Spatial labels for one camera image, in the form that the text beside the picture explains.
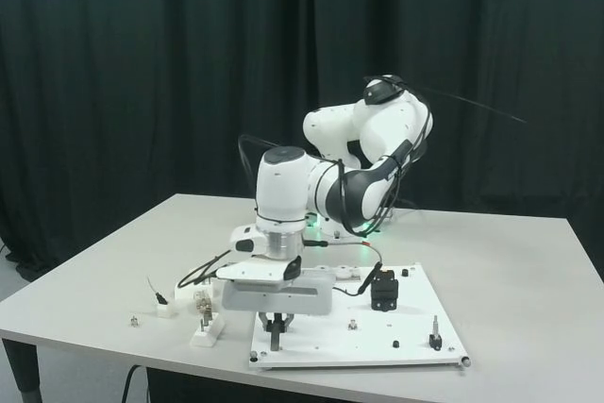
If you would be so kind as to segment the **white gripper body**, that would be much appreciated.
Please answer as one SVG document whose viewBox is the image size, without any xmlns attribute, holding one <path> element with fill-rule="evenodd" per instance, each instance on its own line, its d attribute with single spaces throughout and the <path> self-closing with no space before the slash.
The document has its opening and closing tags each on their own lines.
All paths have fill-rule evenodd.
<svg viewBox="0 0 604 403">
<path fill-rule="evenodd" d="M 277 289 L 229 281 L 222 292 L 222 305 L 230 311 L 327 315 L 332 309 L 331 292 L 329 284 L 293 285 Z"/>
</svg>

